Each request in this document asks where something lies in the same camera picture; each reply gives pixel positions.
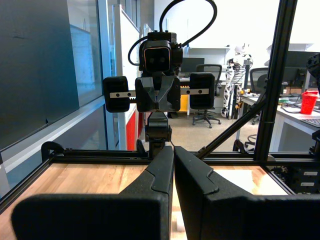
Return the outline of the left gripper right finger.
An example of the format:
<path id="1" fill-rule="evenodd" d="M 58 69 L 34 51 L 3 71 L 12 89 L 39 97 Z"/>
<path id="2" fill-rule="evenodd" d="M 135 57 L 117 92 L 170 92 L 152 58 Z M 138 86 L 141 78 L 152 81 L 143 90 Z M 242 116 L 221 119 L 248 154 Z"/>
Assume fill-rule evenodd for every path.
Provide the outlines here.
<path id="1" fill-rule="evenodd" d="M 253 195 L 177 146 L 175 186 L 190 240 L 317 240 L 317 195 Z"/>

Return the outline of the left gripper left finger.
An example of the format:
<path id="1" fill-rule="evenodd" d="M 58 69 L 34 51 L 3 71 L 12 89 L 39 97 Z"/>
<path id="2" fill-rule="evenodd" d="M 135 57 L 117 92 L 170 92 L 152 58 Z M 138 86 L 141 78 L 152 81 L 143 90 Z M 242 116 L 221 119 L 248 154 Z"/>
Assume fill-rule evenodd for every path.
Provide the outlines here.
<path id="1" fill-rule="evenodd" d="M 38 194 L 19 202 L 19 240 L 168 240 L 174 151 L 165 146 L 118 194 Z"/>

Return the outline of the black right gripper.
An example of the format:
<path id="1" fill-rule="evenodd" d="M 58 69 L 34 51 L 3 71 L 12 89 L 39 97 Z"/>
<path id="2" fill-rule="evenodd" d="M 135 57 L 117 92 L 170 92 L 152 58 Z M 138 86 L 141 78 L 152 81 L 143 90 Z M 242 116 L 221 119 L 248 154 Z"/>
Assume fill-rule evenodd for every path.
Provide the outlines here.
<path id="1" fill-rule="evenodd" d="M 210 72 L 196 72 L 189 81 L 178 76 L 139 77 L 134 90 L 129 89 L 125 76 L 107 77 L 103 80 L 106 110 L 124 113 L 135 103 L 139 112 L 178 112 L 181 96 L 189 95 L 189 105 L 195 110 L 208 110 L 214 106 L 215 77 Z"/>

